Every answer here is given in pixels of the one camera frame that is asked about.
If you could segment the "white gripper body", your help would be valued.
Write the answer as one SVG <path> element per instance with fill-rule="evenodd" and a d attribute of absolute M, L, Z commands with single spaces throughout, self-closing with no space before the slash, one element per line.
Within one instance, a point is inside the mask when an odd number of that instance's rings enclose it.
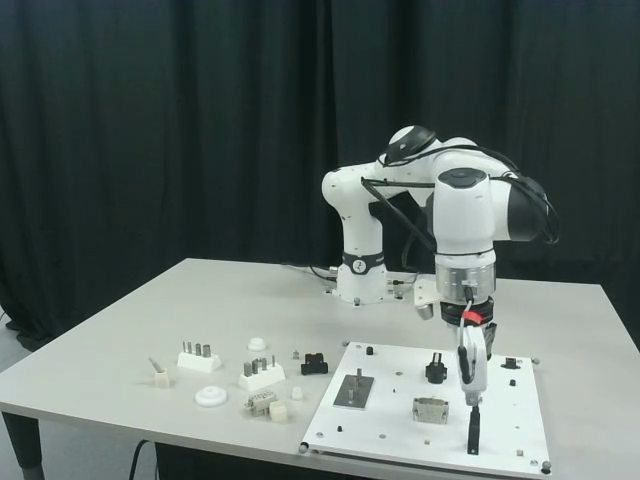
<path fill-rule="evenodd" d="M 466 396 L 481 396 L 488 384 L 488 353 L 481 327 L 461 329 L 457 357 L 462 391 Z"/>

